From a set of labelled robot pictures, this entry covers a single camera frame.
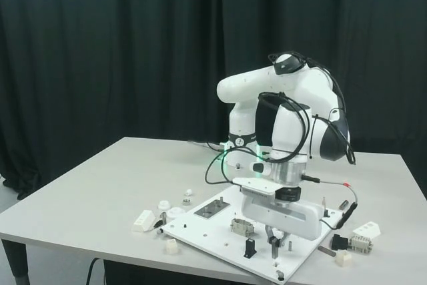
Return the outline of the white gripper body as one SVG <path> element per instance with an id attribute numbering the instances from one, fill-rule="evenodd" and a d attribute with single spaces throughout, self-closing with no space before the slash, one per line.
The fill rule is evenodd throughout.
<path id="1" fill-rule="evenodd" d="M 320 220 L 324 217 L 323 207 L 305 200 L 273 204 L 244 196 L 242 214 L 265 226 L 310 241 L 316 240 L 322 233 Z"/>

